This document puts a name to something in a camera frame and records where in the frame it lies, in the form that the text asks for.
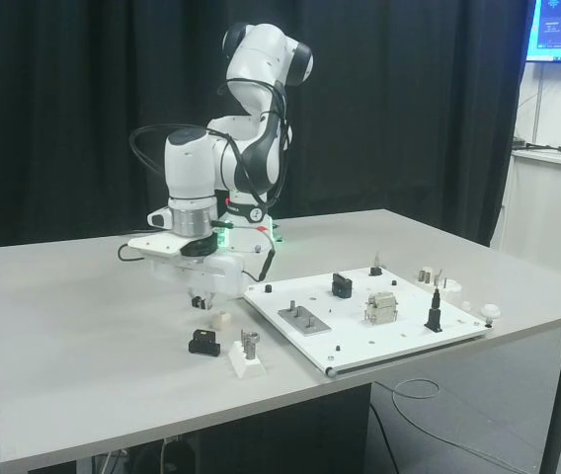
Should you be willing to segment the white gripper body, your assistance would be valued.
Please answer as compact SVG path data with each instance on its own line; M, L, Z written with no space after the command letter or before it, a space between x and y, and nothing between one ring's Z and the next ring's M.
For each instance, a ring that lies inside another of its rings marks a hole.
M245 291L244 259L229 252L217 251L205 257L152 258L151 266L158 278L202 299L207 292L234 298Z

